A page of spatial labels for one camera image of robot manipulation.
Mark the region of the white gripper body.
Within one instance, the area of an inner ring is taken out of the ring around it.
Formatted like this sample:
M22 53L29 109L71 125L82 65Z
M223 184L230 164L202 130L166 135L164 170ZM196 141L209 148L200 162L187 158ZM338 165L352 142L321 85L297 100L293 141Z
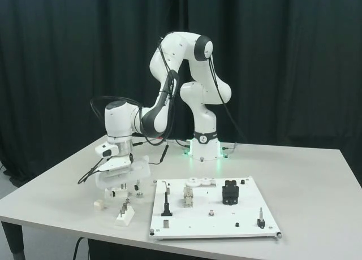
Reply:
M112 157L98 168L95 174L96 187L100 189L120 187L121 184L133 182L150 176L149 156L136 158L133 162L129 156Z

